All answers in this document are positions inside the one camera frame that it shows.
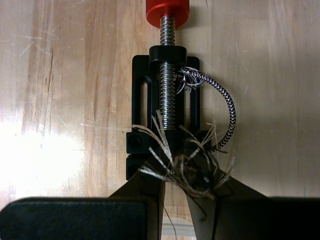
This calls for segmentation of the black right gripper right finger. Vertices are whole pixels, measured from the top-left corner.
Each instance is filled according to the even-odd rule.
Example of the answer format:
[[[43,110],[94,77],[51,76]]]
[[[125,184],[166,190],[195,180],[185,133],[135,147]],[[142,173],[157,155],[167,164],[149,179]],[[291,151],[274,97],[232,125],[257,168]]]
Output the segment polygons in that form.
[[[213,198],[189,198],[198,240],[318,240],[320,199],[268,197],[233,177],[218,186],[208,172],[191,178]]]

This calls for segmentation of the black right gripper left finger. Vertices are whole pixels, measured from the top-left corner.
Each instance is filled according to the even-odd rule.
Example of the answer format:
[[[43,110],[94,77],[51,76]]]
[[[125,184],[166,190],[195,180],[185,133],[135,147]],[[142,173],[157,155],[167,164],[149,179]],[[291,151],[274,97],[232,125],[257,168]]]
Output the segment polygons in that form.
[[[0,212],[3,240],[158,240],[164,182],[137,172],[109,197],[27,197]]]

